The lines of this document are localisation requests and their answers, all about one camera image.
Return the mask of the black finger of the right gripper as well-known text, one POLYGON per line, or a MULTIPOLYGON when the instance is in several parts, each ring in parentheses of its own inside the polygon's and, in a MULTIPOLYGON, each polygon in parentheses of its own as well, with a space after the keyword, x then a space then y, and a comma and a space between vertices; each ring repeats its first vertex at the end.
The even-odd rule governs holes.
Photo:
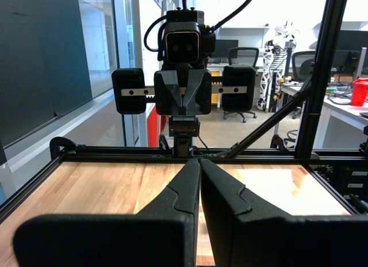
POLYGON ((212 75, 209 70, 190 70, 183 96, 184 115, 207 115, 210 113, 212 75))
POLYGON ((154 90, 159 115, 183 115, 176 70, 157 71, 154 74, 154 90))

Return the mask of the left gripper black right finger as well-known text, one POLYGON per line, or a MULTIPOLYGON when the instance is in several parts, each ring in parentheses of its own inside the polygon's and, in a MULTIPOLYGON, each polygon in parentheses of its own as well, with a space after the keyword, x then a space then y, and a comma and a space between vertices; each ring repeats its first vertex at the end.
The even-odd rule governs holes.
POLYGON ((365 215, 293 216, 210 160, 201 199, 216 266, 366 266, 365 215))

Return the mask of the right arm's black gripper body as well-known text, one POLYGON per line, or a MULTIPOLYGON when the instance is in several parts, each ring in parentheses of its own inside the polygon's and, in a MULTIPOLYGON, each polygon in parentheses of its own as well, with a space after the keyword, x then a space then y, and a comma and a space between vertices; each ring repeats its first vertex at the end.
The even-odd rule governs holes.
MULTIPOLYGON (((182 108, 190 70, 193 69, 176 70, 182 95, 182 108)), ((247 112, 252 107, 255 77, 256 70, 253 67, 225 66, 220 77, 212 75, 212 95, 221 95, 221 104, 226 112, 247 112)), ((147 103, 156 105, 154 84, 145 85, 142 69, 117 69, 112 74, 112 82, 118 113, 138 115, 145 112, 147 103)))

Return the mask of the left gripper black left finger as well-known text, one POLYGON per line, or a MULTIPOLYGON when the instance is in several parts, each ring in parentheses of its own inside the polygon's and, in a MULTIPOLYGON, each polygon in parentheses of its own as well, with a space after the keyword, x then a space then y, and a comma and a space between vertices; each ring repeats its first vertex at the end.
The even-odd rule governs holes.
POLYGON ((13 237, 19 266, 195 266, 201 167, 190 159, 134 215, 49 214, 13 237))

